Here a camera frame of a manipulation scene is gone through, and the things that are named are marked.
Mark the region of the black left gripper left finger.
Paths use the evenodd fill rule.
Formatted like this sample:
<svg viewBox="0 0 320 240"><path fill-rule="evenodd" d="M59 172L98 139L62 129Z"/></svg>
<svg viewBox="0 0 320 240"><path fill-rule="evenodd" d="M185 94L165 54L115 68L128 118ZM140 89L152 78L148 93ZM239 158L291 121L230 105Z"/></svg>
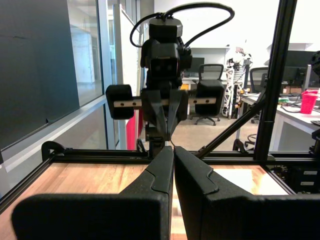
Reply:
<svg viewBox="0 0 320 240"><path fill-rule="evenodd" d="M174 151L164 147L118 194L37 194L18 203L19 240L168 240Z"/></svg>

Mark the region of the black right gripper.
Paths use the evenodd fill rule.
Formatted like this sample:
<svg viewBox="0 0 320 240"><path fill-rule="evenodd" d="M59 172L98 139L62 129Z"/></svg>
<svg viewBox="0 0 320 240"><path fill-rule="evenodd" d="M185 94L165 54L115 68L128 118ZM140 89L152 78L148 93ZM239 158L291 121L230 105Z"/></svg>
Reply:
<svg viewBox="0 0 320 240"><path fill-rule="evenodd" d="M182 81L151 80L139 96L134 96L128 84L110 85L106 98L114 120L128 120L134 110L142 110L143 118L153 125L152 137L165 140L177 125L187 119L188 105L194 105L197 116L218 115L224 95L220 80L199 80L194 90L181 90Z"/></svg>

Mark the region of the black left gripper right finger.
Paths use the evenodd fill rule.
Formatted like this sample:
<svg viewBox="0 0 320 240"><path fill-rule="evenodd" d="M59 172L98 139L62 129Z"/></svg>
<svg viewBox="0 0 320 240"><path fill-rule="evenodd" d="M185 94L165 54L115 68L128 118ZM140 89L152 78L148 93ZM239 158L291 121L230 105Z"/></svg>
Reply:
<svg viewBox="0 0 320 240"><path fill-rule="evenodd" d="M319 239L319 195L251 194L180 146L174 149L174 161L188 239Z"/></svg>

